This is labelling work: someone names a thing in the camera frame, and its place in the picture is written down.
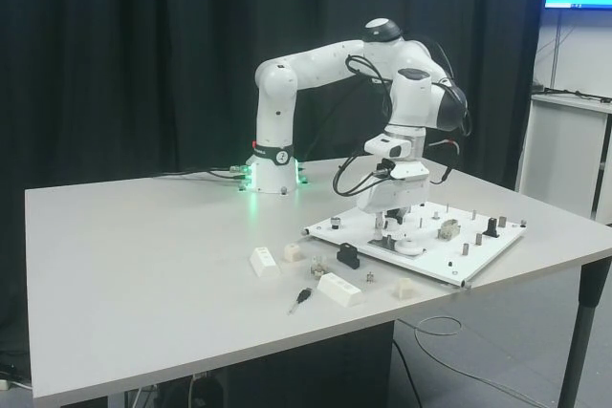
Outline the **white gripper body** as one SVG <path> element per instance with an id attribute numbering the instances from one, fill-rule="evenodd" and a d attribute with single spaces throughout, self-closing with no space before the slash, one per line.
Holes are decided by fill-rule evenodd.
<path id="1" fill-rule="evenodd" d="M 386 212 L 423 204 L 428 197 L 428 180 L 388 180 L 362 191 L 356 207 L 366 213 Z"/>

